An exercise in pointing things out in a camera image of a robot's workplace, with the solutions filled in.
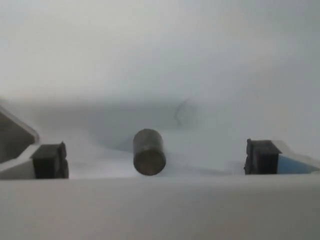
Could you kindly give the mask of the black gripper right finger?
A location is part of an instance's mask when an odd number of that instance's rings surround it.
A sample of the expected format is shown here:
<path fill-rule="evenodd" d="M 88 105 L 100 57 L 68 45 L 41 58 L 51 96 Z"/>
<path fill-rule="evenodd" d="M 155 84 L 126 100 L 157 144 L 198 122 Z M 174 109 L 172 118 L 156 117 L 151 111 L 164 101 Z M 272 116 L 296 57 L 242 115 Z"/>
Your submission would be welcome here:
<path fill-rule="evenodd" d="M 244 172 L 246 175 L 318 174 L 320 161 L 294 152 L 282 140 L 249 138 Z"/>

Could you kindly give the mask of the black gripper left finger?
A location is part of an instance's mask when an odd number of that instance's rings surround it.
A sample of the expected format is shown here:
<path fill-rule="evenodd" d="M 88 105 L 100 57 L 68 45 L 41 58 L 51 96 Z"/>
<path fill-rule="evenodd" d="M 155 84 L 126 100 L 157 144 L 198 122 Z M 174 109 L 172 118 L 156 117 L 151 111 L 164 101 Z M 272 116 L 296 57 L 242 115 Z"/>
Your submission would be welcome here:
<path fill-rule="evenodd" d="M 2 180 L 68 179 L 64 142 L 28 146 L 18 157 L 0 164 Z"/>

